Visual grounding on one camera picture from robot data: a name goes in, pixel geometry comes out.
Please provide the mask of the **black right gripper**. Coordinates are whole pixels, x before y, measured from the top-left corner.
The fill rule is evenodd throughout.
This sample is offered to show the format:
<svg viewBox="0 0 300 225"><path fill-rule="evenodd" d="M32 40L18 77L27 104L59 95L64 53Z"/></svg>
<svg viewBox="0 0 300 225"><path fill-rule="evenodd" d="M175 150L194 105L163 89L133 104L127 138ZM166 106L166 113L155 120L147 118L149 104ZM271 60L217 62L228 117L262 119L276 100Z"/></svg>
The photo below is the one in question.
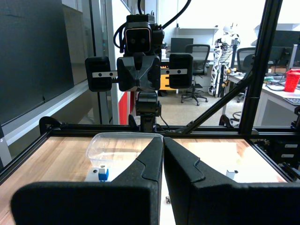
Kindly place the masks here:
<svg viewBox="0 0 300 225"><path fill-rule="evenodd" d="M120 91L159 90L162 75L169 75L173 89L188 88L192 84L193 56L189 53L171 54L167 68L161 68L158 56L120 57L117 69L111 70L108 57L85 60L89 89L109 91L117 83Z"/></svg>

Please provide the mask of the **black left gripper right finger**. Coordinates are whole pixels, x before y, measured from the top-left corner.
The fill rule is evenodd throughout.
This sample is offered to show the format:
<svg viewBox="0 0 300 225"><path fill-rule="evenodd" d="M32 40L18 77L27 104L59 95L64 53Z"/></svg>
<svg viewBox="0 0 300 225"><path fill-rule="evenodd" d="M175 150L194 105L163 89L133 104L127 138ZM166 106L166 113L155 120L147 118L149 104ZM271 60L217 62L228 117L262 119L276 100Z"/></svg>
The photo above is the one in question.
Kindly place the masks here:
<svg viewBox="0 0 300 225"><path fill-rule="evenodd" d="M172 138L164 143L165 179L176 224L299 224L298 183L237 183Z"/></svg>

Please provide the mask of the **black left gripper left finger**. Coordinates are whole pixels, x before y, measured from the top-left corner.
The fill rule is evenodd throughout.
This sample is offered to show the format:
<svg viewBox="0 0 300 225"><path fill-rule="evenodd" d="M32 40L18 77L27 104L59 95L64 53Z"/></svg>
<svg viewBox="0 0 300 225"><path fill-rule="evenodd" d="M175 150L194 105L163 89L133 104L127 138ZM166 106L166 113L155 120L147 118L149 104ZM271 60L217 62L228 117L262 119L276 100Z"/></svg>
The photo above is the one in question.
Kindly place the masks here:
<svg viewBox="0 0 300 225"><path fill-rule="evenodd" d="M157 225L163 141L152 139L111 182L35 182L18 189L10 208L18 225Z"/></svg>

